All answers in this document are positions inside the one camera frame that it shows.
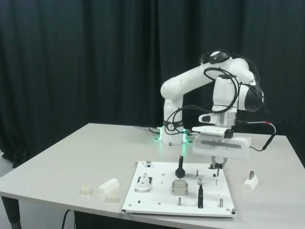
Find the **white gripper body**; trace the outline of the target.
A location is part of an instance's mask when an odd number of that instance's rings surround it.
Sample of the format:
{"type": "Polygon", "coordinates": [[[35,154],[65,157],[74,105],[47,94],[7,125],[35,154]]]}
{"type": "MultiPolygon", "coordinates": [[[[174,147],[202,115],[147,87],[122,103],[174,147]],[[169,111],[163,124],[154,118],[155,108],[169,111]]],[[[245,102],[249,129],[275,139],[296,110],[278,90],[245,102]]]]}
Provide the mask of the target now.
{"type": "Polygon", "coordinates": [[[193,152],[206,156],[247,159],[250,144],[251,138],[248,137],[233,137],[223,141],[208,141],[197,137],[193,143],[193,152]]]}

